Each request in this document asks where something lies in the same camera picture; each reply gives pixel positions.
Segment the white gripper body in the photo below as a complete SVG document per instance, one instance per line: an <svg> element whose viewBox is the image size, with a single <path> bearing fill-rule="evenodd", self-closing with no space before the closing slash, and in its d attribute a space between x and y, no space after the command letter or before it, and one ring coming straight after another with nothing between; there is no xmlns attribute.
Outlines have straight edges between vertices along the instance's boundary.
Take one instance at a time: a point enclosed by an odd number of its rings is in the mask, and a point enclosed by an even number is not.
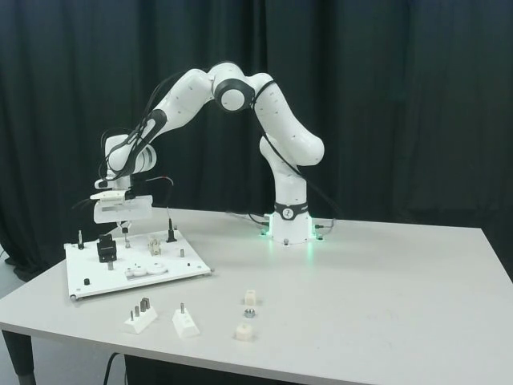
<svg viewBox="0 0 513 385"><path fill-rule="evenodd" d="M95 223L138 221L151 217L153 197L138 196L132 199L124 197L94 196L93 220Z"/></svg>

